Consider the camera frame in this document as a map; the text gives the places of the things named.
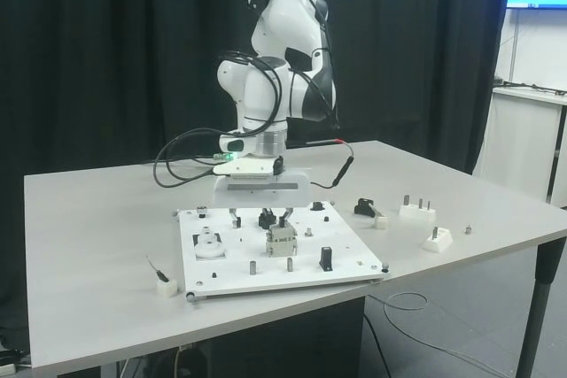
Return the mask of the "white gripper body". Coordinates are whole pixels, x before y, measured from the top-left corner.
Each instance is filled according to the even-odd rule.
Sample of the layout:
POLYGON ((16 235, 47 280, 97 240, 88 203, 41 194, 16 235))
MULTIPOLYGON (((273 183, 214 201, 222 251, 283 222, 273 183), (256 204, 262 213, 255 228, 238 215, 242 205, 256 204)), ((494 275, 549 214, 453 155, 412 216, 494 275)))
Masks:
POLYGON ((310 202, 306 171, 291 169, 277 176, 218 177, 214 206, 218 208, 296 208, 310 202))

